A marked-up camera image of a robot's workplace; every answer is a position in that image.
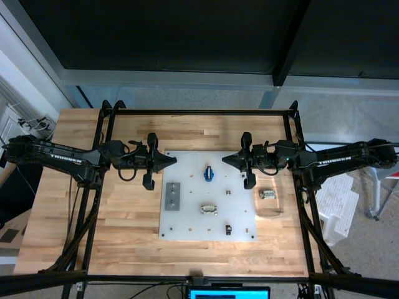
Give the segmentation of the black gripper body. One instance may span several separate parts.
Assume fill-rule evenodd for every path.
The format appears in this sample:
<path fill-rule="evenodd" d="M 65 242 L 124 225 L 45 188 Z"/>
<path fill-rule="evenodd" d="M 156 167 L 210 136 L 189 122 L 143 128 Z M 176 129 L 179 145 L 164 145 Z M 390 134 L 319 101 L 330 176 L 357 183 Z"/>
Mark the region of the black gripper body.
<path fill-rule="evenodd" d="M 155 181 L 152 179 L 155 171 L 155 151 L 158 150 L 158 138 L 155 133 L 149 133 L 147 136 L 147 145 L 145 146 L 141 141 L 128 141 L 128 144 L 135 145 L 133 151 L 124 153 L 120 158 L 120 163 L 117 166 L 118 176 L 122 181 L 133 181 L 137 175 L 137 171 L 145 169 L 146 173 L 143 175 L 143 186 L 148 191 L 153 191 L 155 188 Z M 131 178 L 124 178 L 122 170 L 132 169 L 133 176 Z"/>
<path fill-rule="evenodd" d="M 243 161 L 245 173 L 244 189 L 250 190 L 256 185 L 256 175 L 252 169 L 255 168 L 266 176 L 275 176 L 277 174 L 277 166 L 272 163 L 267 153 L 267 144 L 253 145 L 252 135 L 244 132 L 241 137 L 241 149 L 243 150 Z"/>

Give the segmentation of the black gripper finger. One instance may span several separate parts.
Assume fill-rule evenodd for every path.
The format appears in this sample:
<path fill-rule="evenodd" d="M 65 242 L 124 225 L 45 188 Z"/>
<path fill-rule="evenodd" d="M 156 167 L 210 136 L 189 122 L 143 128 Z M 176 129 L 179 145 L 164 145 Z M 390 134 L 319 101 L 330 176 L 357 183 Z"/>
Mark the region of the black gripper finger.
<path fill-rule="evenodd" d="M 243 160 L 243 150 L 241 149 L 237 153 L 225 156 L 222 158 L 223 161 L 241 161 Z"/>
<path fill-rule="evenodd" d="M 173 164 L 176 164 L 177 160 L 173 160 L 173 161 L 158 161 L 155 162 L 155 172 L 159 172 Z"/>
<path fill-rule="evenodd" d="M 163 154 L 163 153 L 159 152 L 158 150 L 155 151 L 155 159 L 157 161 L 177 161 L 177 159 L 175 157 L 172 157 L 167 154 Z"/>
<path fill-rule="evenodd" d="M 223 159 L 222 162 L 238 169 L 239 171 L 244 170 L 244 161 L 243 160 Z"/>

